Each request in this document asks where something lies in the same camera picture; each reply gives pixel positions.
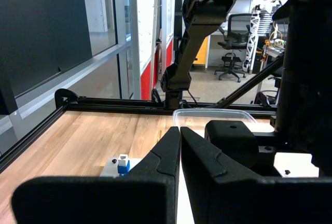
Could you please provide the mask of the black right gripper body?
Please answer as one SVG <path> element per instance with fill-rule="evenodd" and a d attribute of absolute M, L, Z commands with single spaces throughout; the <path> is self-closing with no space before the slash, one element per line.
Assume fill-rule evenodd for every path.
<path fill-rule="evenodd" d="M 274 132 L 252 133 L 241 121 L 210 121 L 205 138 L 224 154 L 261 176 L 281 176 L 274 157 L 310 153 L 319 177 L 331 177 L 331 79 L 284 69 Z"/>

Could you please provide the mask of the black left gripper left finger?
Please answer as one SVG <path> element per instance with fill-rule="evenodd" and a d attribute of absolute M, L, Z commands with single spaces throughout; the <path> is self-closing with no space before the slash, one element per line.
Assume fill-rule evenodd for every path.
<path fill-rule="evenodd" d="M 121 177 L 36 177 L 11 197 L 17 223 L 176 223 L 181 135 L 171 127 Z"/>

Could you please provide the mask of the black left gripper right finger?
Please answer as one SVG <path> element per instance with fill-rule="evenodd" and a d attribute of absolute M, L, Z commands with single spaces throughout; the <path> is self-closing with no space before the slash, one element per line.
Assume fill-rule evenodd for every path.
<path fill-rule="evenodd" d="M 188 127 L 181 146 L 195 223 L 331 223 L 330 178 L 260 176 Z"/>

